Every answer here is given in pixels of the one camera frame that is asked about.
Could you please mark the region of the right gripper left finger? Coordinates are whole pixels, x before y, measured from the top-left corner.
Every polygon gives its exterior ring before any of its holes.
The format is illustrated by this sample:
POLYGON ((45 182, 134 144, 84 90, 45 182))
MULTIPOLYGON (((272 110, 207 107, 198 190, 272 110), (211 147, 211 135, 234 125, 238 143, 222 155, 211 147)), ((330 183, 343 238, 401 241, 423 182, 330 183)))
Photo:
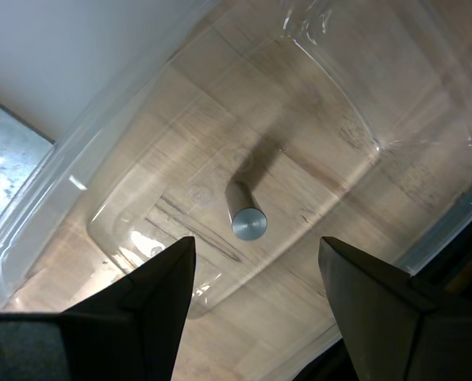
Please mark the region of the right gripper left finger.
POLYGON ((0 380, 169 380, 193 294, 183 237, 60 313, 0 313, 0 380))

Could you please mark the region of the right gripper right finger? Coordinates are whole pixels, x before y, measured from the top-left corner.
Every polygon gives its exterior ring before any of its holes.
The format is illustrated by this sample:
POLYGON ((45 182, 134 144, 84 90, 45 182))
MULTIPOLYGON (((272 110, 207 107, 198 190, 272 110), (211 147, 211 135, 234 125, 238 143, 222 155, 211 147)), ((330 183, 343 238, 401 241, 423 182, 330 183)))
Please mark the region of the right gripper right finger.
POLYGON ((318 263, 359 379, 472 380, 472 302, 335 237, 318 263))

